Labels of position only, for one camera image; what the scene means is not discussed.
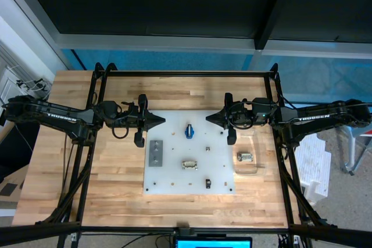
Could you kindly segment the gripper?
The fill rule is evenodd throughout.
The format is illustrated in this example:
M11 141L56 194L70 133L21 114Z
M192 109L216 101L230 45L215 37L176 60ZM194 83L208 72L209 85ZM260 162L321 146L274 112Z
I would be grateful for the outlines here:
M143 132L145 129L145 120L147 120L147 130L150 130L158 125L165 123L166 119L157 116L147 110L148 99L145 94L140 94L138 97L138 104L133 102L128 106L127 128L136 128L137 132L134 134L134 143L136 147L143 148L145 146L145 139Z
M252 102L244 98L233 101L231 93L225 93L224 108L206 117L206 121L228 131L227 144L232 146L237 141L236 130L248 130L253 126L253 114L245 105Z

